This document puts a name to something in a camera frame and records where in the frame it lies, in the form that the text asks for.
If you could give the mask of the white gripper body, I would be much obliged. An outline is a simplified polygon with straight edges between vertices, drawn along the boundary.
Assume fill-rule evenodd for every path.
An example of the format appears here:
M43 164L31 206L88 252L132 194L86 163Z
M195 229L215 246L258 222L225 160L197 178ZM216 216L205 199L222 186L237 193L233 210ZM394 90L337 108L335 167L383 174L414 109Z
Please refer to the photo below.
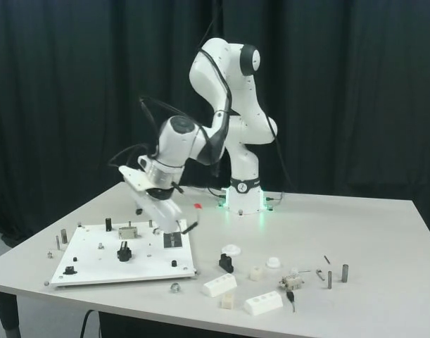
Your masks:
M131 196L137 207L140 208L161 231L165 233L178 231L179 221L182 219L182 210L172 199L155 199L145 191L131 191Z

